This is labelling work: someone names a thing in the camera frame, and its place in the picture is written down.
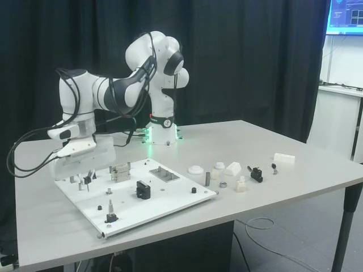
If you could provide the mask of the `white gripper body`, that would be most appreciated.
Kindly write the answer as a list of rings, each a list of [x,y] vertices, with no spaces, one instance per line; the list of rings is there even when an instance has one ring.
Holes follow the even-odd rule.
[[[56,159],[50,163],[49,169],[55,180],[62,180],[95,169],[103,169],[110,166],[115,159],[113,140],[99,140],[93,150]]]

